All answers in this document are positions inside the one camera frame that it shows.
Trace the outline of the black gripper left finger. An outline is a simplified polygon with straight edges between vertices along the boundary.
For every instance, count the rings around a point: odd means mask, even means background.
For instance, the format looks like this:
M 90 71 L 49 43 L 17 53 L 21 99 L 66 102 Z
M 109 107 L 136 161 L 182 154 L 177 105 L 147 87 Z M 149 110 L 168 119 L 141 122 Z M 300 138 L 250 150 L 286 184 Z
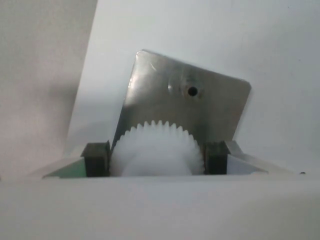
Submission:
M 80 157 L 65 158 L 48 166 L 41 174 L 43 178 L 102 178 L 110 175 L 110 142 L 88 143 Z

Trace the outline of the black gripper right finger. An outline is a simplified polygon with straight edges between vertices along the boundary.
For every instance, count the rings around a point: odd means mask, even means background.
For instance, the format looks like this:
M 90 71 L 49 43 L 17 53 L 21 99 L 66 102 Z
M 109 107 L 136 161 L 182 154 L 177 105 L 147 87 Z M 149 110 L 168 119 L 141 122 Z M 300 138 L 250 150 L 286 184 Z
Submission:
M 206 142 L 202 147 L 206 175 L 267 174 L 262 161 L 245 154 L 236 141 Z

